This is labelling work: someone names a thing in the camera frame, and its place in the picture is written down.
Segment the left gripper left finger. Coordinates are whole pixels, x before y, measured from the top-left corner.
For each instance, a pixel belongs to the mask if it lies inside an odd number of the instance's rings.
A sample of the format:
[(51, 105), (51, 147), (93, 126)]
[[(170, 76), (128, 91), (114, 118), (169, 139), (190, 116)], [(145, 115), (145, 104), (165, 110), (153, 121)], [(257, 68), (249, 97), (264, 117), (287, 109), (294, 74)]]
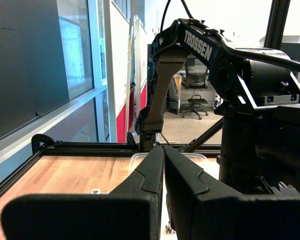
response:
[(8, 202), (8, 240), (158, 240), (165, 153), (155, 146), (108, 194), (28, 194)]

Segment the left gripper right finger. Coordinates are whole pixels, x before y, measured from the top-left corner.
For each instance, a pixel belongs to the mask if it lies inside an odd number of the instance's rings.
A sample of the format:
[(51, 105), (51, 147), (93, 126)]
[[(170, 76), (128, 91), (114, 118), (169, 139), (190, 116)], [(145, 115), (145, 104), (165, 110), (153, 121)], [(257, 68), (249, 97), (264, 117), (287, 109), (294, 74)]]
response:
[(245, 195), (171, 146), (164, 177), (180, 240), (300, 240), (299, 195)]

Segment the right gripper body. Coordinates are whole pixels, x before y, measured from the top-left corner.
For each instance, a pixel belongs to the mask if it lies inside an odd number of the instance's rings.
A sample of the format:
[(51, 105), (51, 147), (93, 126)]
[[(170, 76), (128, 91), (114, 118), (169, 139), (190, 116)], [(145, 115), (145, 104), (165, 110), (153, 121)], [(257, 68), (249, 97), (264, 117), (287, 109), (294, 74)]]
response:
[(274, 194), (292, 186), (300, 193), (300, 161), (222, 160), (222, 182), (242, 194)]

